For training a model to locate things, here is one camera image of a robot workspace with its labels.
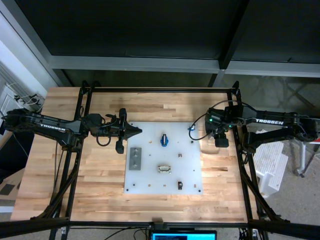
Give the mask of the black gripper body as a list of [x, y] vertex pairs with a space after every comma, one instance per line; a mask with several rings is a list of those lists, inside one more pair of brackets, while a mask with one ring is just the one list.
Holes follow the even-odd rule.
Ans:
[[214, 144], [216, 148], [228, 148], [229, 140], [227, 139], [226, 133], [228, 130], [217, 128], [213, 131]]
[[127, 111], [125, 108], [121, 108], [119, 110], [118, 117], [115, 118], [112, 129], [115, 129], [117, 134], [112, 135], [116, 136], [118, 140], [115, 143], [115, 150], [117, 153], [124, 153], [124, 145], [123, 140], [125, 139], [125, 131], [126, 131], [126, 123], [127, 123]]

